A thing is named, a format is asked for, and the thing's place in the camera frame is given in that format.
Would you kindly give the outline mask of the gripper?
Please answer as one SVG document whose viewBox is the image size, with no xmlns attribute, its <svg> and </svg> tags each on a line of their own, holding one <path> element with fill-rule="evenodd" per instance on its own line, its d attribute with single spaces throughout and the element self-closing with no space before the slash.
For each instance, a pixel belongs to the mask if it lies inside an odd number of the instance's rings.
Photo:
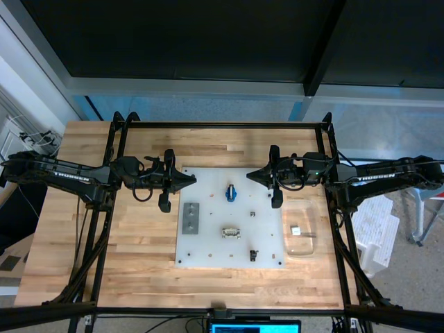
<svg viewBox="0 0 444 333">
<path fill-rule="evenodd" d="M 269 162 L 261 169 L 247 173 L 246 177 L 267 189 L 271 189 L 271 181 L 273 188 L 273 196 L 271 198 L 272 208 L 281 208 L 284 202 L 282 189 L 296 192 L 305 187 L 305 176 L 303 168 L 297 166 L 295 162 L 301 159 L 293 153 L 290 157 L 281 157 L 280 148 L 271 145 L 269 151 Z"/>
<path fill-rule="evenodd" d="M 169 194 L 173 191 L 173 170 L 176 165 L 176 157 L 172 149 L 167 149 L 164 152 L 164 160 L 161 161 L 159 157 L 145 156 L 145 160 L 152 162 L 149 169 L 142 171 L 139 175 L 138 189 L 148 189 L 150 195 L 142 202 L 150 200 L 154 189 L 161 189 L 162 193 L 159 195 L 158 207 L 162 212 L 171 211 L 171 202 L 169 201 Z M 182 173 L 175 170 L 175 192 L 193 185 L 196 183 L 196 177 Z"/>
</svg>

